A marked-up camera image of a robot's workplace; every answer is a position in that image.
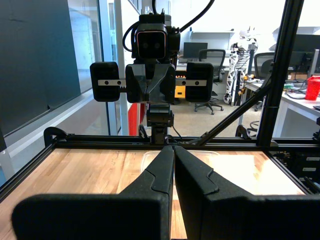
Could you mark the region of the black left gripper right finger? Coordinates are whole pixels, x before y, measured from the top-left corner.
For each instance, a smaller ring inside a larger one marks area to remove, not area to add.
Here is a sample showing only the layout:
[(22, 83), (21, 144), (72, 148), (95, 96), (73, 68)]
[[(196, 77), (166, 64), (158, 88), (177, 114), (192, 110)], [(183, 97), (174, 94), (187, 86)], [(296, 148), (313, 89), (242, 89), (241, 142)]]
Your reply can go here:
[(183, 147), (175, 185), (190, 240), (317, 240), (318, 195), (253, 195)]

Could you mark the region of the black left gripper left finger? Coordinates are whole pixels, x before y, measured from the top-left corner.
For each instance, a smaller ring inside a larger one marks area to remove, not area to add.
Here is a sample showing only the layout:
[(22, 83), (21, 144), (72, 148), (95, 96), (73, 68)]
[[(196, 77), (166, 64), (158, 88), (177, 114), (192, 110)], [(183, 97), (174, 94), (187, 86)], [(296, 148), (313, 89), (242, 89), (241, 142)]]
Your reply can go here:
[(165, 146), (118, 194), (38, 194), (11, 215), (19, 240), (168, 240), (174, 150)]

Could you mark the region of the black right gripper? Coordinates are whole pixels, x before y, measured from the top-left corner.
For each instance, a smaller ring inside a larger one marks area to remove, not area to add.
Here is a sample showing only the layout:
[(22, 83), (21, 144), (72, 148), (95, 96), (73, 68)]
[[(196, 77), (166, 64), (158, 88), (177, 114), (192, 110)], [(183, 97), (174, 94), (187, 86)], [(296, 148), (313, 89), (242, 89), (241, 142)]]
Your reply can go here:
[(156, 59), (135, 60), (120, 78), (116, 62), (95, 62), (90, 66), (94, 99), (116, 102), (126, 93), (130, 103), (171, 104), (177, 86), (185, 87), (189, 102), (208, 102), (212, 95), (214, 66), (208, 62), (189, 62), (185, 78), (177, 79), (176, 67)]

